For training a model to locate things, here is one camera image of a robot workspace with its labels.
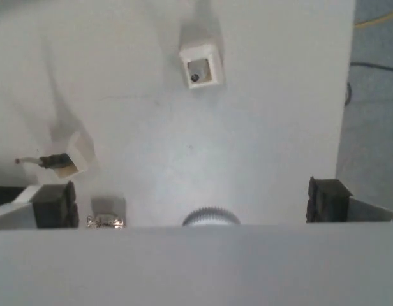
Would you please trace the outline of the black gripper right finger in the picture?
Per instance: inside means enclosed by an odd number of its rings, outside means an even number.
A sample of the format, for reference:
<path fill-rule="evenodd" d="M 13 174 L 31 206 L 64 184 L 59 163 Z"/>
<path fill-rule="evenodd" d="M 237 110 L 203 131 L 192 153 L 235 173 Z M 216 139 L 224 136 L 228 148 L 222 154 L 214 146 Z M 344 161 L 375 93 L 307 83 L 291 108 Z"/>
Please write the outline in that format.
<path fill-rule="evenodd" d="M 393 210 L 353 197 L 336 178 L 311 177 L 308 185 L 307 223 L 392 222 Z"/>

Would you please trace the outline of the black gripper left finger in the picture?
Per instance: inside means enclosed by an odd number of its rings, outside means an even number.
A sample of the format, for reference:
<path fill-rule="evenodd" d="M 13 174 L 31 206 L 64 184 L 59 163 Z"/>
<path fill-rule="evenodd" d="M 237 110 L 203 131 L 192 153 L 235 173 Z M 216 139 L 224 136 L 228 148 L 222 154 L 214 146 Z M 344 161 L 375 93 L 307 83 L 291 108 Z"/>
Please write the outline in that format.
<path fill-rule="evenodd" d="M 0 229 L 78 228 L 75 185 L 0 186 Z"/>

